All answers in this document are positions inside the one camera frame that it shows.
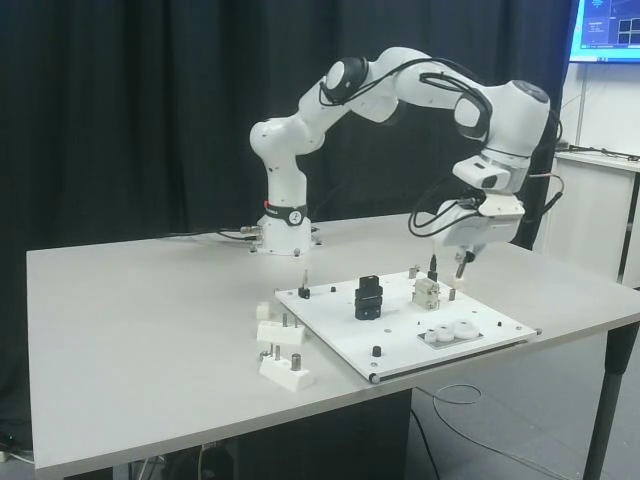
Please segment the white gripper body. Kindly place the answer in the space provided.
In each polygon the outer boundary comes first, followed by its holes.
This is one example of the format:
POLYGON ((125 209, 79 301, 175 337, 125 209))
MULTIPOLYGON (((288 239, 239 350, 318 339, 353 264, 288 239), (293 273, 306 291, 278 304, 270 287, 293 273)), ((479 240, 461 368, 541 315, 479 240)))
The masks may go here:
POLYGON ((471 249, 510 242, 520 225, 521 202, 517 198, 486 198, 479 207, 463 207, 449 200, 437 215, 435 241, 444 247, 471 249))

